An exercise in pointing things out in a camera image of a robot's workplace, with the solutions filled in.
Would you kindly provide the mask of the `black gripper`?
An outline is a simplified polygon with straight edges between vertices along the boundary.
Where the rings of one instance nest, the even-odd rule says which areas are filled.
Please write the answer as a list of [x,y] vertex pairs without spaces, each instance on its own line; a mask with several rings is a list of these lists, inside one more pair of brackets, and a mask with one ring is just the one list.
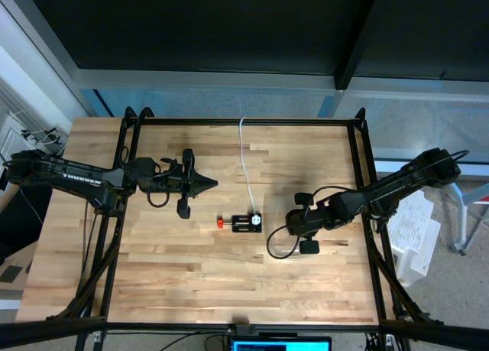
[[201,193],[219,185],[217,180],[199,174],[194,170],[194,167],[195,156],[193,150],[187,148],[183,151],[182,163],[176,165],[176,168],[170,173],[168,178],[170,192],[180,193],[181,195],[176,205],[176,212],[181,219],[190,218],[191,209],[188,204],[190,197],[197,197]]
[[296,193],[295,203],[301,210],[291,210],[287,213],[287,232],[290,236],[300,237],[300,254],[319,254],[319,241],[314,237],[328,221],[327,209],[324,206],[310,210],[313,195],[311,193]]

